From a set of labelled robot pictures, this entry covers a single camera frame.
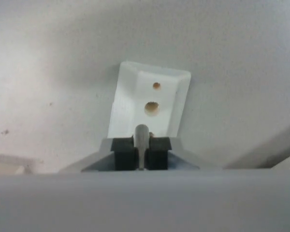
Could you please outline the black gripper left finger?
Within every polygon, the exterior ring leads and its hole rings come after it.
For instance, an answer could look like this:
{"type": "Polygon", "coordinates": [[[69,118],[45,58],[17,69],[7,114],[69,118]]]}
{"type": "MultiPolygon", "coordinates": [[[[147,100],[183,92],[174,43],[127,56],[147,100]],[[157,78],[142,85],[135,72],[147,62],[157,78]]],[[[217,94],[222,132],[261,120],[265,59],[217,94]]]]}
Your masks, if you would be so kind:
{"type": "Polygon", "coordinates": [[[59,170],[60,173],[133,171],[137,168],[138,152],[132,137],[103,139],[100,148],[59,170]]]}

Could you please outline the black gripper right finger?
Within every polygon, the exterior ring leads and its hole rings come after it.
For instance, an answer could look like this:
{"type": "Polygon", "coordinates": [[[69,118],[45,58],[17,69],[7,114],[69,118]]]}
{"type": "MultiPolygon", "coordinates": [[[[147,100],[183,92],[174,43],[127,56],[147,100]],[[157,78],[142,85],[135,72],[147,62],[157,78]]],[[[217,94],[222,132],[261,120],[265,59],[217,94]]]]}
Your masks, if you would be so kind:
{"type": "Polygon", "coordinates": [[[178,137],[151,137],[145,152],[148,170],[219,170],[221,167],[205,161],[185,149],[178,137]]]}

